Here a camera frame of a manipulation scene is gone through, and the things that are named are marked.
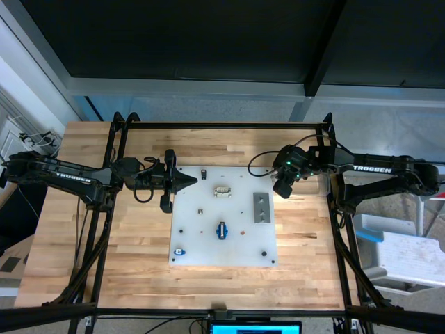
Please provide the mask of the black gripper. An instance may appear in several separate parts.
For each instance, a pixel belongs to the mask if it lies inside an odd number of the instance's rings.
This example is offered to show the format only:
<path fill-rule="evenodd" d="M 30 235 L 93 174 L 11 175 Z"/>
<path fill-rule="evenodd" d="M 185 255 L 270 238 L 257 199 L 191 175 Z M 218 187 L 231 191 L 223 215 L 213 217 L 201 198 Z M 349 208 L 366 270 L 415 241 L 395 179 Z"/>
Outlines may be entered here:
<path fill-rule="evenodd" d="M 184 174 L 182 168 L 176 169 L 176 154 L 173 149 L 168 149 L 164 154 L 164 162 L 158 163 L 154 169 L 154 189 L 162 190 L 160 197 L 160 208 L 163 213 L 172 213 L 172 201 L 170 196 L 173 193 L 174 174 L 179 180 L 175 184 L 175 193 L 197 183 L 197 178 Z"/>
<path fill-rule="evenodd" d="M 273 162 L 273 169 L 277 172 L 273 191 L 284 199 L 290 197 L 296 178 L 296 168 L 293 166 L 292 160 L 293 152 L 293 146 L 286 145 L 278 152 Z"/>

